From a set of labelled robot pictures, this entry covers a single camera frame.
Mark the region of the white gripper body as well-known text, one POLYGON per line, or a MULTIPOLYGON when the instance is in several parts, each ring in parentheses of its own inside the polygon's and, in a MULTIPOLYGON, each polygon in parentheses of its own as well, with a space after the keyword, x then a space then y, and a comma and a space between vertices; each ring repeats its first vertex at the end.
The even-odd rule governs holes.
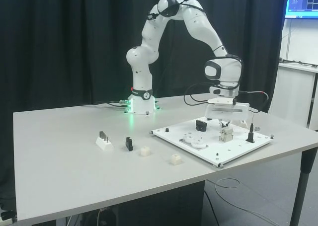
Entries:
POLYGON ((219 120, 246 120, 248 109, 249 103, 237 103, 236 105, 209 104, 205 111, 205 117, 219 120))

